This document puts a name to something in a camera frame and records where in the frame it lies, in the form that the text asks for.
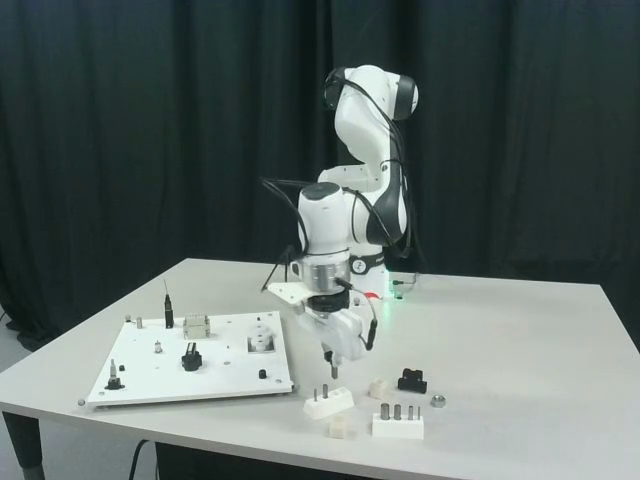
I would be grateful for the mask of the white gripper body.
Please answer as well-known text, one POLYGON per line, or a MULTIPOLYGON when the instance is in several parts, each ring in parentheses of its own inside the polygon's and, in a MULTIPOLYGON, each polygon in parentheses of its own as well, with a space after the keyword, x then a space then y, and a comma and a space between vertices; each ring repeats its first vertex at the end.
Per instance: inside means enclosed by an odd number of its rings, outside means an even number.
POLYGON ((321 313, 306 308, 299 324, 320 342, 326 362, 356 361, 365 356, 362 319, 348 309, 321 313))

